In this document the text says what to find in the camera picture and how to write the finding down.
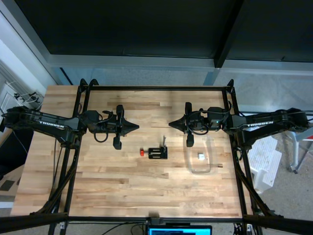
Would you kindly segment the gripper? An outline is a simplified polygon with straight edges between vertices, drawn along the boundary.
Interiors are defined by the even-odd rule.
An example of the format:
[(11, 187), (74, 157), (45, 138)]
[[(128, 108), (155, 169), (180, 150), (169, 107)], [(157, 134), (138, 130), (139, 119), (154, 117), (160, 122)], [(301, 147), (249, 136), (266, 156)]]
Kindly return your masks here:
[[(115, 118), (115, 137), (113, 138), (113, 146), (116, 150), (121, 150), (122, 142), (120, 141), (120, 137), (122, 135), (122, 127), (124, 120), (124, 108), (122, 105), (117, 105), (114, 118)], [(139, 129), (139, 125), (131, 123), (126, 119), (125, 126), (129, 126), (125, 129), (125, 135)]]
[[(186, 140), (187, 147), (193, 147), (194, 145), (194, 136), (190, 128), (191, 115), (192, 115), (192, 104), (190, 102), (186, 102), (185, 103), (185, 125), (186, 125), (186, 131), (187, 131), (187, 140)], [(169, 126), (176, 130), (183, 132), (183, 118), (170, 122)]]

